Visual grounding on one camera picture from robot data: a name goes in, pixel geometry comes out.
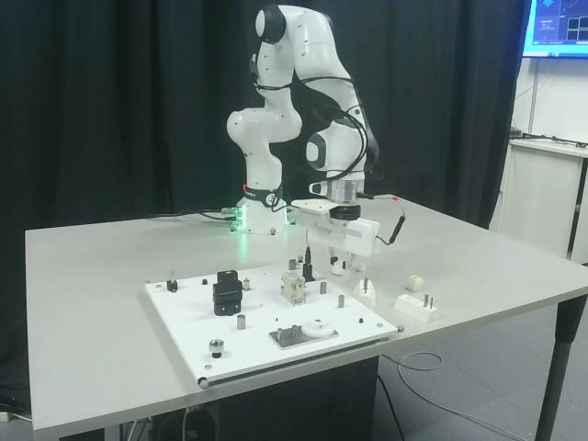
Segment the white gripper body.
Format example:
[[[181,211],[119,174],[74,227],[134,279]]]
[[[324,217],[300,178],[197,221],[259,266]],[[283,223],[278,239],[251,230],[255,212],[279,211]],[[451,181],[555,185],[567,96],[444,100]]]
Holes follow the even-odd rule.
[[[333,248],[349,254],[372,256],[377,252],[377,236],[380,223],[358,218],[357,220],[337,220],[328,215],[302,215],[301,224],[308,230],[313,243]]]

